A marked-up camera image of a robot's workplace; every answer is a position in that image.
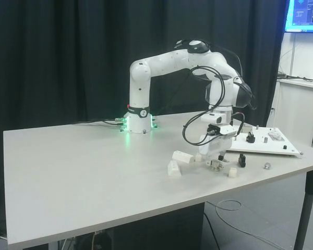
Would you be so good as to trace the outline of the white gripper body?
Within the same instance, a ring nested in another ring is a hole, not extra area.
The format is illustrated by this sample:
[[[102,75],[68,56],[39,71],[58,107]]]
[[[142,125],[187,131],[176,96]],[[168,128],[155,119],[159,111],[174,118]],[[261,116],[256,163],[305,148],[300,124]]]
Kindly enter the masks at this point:
[[[219,154],[232,146],[231,136],[207,136],[199,146],[199,153],[205,156]]]

